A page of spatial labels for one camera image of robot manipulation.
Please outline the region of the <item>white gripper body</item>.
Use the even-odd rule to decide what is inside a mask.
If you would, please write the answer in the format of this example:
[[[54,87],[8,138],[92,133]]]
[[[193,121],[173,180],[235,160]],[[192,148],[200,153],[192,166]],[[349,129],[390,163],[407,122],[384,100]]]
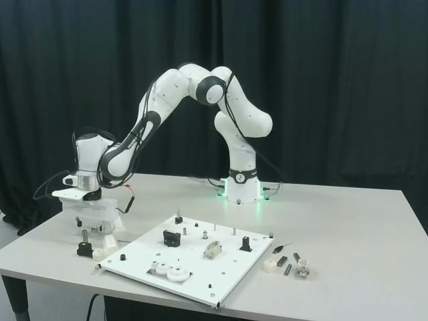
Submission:
[[[101,198],[96,201],[70,200],[60,198],[63,211],[78,217],[80,221],[89,219],[95,221],[113,222],[118,216],[117,200]]]

